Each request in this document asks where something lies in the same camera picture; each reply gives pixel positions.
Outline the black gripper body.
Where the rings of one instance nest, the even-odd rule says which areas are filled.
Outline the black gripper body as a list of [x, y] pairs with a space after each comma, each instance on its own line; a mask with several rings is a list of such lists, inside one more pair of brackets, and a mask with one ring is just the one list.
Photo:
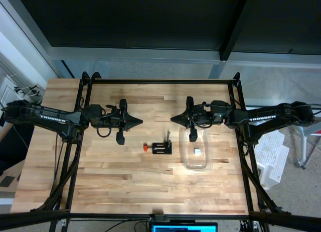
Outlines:
[[191, 96], [187, 97], [186, 106], [187, 106], [188, 120], [190, 124], [189, 139], [190, 139], [190, 142], [195, 142], [198, 138], [198, 133], [197, 133], [197, 129], [195, 128], [194, 111], [197, 110], [200, 106], [194, 105], [194, 99]]
[[121, 99], [119, 102], [119, 108], [116, 109], [109, 122], [110, 130], [118, 129], [118, 132], [116, 133], [116, 142], [119, 145], [124, 145], [125, 143], [123, 132], [125, 130], [126, 112], [127, 101], [126, 99]]

